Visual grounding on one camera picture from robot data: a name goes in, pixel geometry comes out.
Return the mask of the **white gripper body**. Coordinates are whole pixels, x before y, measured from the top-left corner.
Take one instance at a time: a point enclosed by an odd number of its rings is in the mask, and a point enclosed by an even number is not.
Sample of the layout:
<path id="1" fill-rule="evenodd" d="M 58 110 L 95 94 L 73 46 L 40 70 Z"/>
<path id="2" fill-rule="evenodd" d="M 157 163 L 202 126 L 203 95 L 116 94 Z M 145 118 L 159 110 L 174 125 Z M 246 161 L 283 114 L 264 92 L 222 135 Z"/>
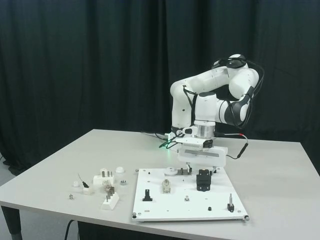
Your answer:
<path id="1" fill-rule="evenodd" d="M 207 166 L 224 167 L 226 165 L 227 147 L 214 146 L 202 150 L 181 148 L 178 153 L 180 162 Z"/>

